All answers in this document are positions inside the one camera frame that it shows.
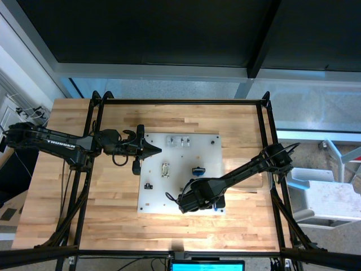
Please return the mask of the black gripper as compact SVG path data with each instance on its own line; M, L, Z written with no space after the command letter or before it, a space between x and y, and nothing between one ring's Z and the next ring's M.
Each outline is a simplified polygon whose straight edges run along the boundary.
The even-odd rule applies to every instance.
M221 209L226 206L222 190L208 185L192 186L190 191L178 196L177 204L182 213Z
M118 155L126 158L125 162L120 164L120 166L126 165L129 157L134 158L132 163L132 173L134 175L140 175L140 161L142 159L162 153L162 149L150 144L144 139L144 131L143 124L137 126L136 132L123 130L122 133L127 135L127 138L121 139L118 143Z

